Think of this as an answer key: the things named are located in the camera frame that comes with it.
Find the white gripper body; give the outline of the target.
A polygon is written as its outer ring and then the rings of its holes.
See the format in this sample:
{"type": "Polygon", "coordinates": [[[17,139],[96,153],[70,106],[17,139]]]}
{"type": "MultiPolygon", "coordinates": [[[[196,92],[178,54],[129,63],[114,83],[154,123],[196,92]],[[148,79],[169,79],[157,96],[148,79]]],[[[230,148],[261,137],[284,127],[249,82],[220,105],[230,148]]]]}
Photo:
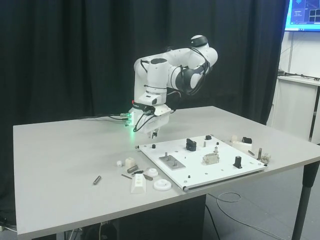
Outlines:
{"type": "Polygon", "coordinates": [[[161,116],[155,115],[145,115],[143,114],[136,123],[136,132],[145,134],[148,137],[155,129],[160,130],[160,128],[169,122],[169,115],[164,114],[161,116]]]}

